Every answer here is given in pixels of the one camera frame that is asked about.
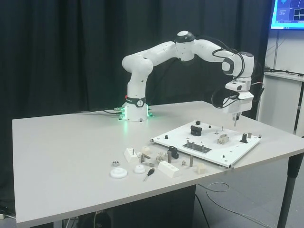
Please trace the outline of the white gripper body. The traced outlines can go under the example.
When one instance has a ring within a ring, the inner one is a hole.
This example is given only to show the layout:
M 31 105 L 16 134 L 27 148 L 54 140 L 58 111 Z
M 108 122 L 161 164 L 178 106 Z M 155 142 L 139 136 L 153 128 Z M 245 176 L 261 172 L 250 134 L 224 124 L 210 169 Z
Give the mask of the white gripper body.
M 239 93 L 236 99 L 229 100 L 228 106 L 224 108 L 224 113 L 237 114 L 251 110 L 253 98 L 252 93 Z

